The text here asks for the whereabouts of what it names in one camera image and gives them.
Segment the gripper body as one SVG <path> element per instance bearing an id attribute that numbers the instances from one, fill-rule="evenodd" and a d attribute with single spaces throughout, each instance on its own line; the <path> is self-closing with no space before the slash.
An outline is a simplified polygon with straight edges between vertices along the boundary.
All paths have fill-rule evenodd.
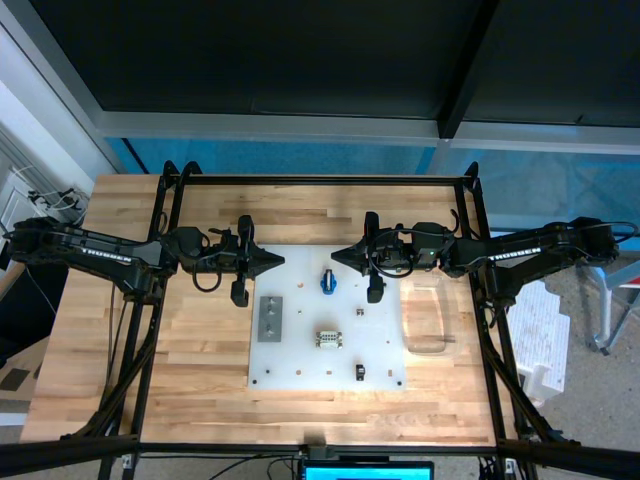
<path id="1" fill-rule="evenodd" d="M 411 253 L 409 246 L 400 238 L 408 230 L 403 224 L 394 228 L 381 228 L 379 216 L 367 212 L 364 222 L 365 260 L 369 286 L 367 302 L 379 303 L 384 295 L 385 278 L 403 279 L 411 274 Z"/>
<path id="2" fill-rule="evenodd" d="M 219 246 L 214 257 L 214 272 L 219 278 L 223 274 L 235 274 L 236 279 L 231 284 L 230 298 L 235 306 L 247 306 L 249 293 L 246 290 L 246 280 L 249 278 L 249 262 L 251 246 L 254 240 L 255 226 L 250 215 L 242 215 L 238 219 L 237 234 L 230 229 L 217 230 L 220 235 Z"/>

